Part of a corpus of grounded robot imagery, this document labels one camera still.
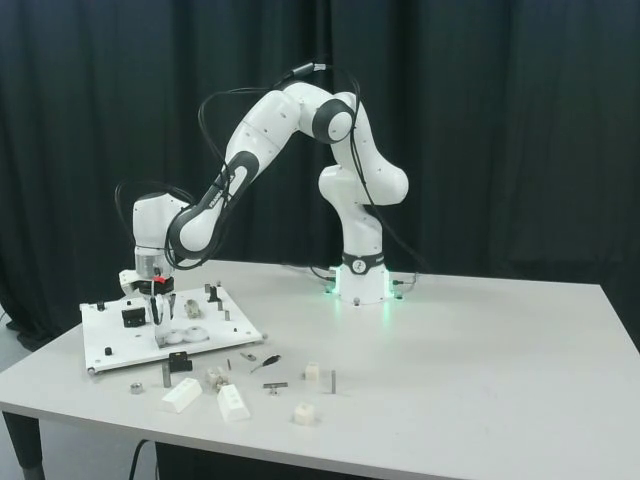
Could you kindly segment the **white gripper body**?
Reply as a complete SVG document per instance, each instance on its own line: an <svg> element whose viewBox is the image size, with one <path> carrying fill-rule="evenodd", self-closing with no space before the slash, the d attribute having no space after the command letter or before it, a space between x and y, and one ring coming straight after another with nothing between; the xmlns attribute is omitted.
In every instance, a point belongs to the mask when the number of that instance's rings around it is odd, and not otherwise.
<svg viewBox="0 0 640 480"><path fill-rule="evenodd" d="M170 296L163 294L150 296L147 304L154 333L168 334L172 327Z"/></svg>

